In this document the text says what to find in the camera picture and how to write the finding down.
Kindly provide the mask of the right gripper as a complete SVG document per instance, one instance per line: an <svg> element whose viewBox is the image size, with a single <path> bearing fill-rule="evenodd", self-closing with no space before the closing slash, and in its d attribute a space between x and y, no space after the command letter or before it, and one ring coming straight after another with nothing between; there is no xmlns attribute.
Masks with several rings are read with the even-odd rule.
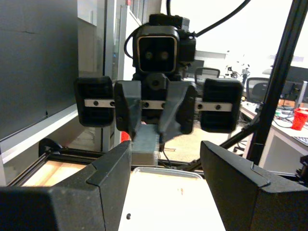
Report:
<svg viewBox="0 0 308 231"><path fill-rule="evenodd" d="M156 124L160 144L190 134L196 113L209 132L233 131L239 116L243 85L237 80L207 78L170 81L164 74L135 76L141 82L141 123ZM84 77L75 81L79 121L86 127L116 124L114 85L110 77Z"/></svg>

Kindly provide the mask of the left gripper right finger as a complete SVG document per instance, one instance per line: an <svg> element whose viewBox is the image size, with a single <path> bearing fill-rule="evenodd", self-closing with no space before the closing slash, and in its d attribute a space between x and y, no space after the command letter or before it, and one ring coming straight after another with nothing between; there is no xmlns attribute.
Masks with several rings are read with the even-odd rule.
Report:
<svg viewBox="0 0 308 231"><path fill-rule="evenodd" d="M306 231L308 189L202 141L200 160L228 231Z"/></svg>

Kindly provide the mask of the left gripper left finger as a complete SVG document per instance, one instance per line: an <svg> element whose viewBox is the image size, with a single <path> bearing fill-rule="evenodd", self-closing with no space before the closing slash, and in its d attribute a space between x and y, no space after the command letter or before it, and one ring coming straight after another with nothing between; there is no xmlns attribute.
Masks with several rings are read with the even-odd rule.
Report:
<svg viewBox="0 0 308 231"><path fill-rule="evenodd" d="M124 141L51 187L0 189L3 231L116 231L131 172Z"/></svg>

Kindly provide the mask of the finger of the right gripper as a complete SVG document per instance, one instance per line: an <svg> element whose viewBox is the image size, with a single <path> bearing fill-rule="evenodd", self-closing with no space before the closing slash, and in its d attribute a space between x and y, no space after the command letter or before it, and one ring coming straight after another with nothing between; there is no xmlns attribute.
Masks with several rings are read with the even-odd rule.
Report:
<svg viewBox="0 0 308 231"><path fill-rule="evenodd" d="M141 124L141 82L120 80L114 85L115 118L119 131L129 134L132 140Z"/></svg>

